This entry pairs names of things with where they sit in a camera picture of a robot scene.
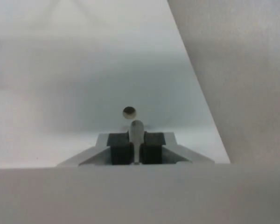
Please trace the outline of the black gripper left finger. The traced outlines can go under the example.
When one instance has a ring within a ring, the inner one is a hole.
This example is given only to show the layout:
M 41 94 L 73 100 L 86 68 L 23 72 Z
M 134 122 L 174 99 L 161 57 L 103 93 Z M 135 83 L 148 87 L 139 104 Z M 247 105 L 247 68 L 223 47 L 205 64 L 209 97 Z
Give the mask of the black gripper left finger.
M 86 165 L 130 165 L 133 162 L 133 144 L 129 134 L 101 133 L 96 144 L 58 164 L 59 167 Z

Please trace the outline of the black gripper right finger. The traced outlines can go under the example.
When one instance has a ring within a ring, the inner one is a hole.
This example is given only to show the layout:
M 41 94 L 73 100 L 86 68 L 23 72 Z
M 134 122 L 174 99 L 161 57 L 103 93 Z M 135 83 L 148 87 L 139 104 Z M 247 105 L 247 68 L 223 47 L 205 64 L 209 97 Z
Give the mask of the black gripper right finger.
M 144 133 L 140 146 L 142 164 L 212 163 L 215 162 L 177 143 L 174 133 Z

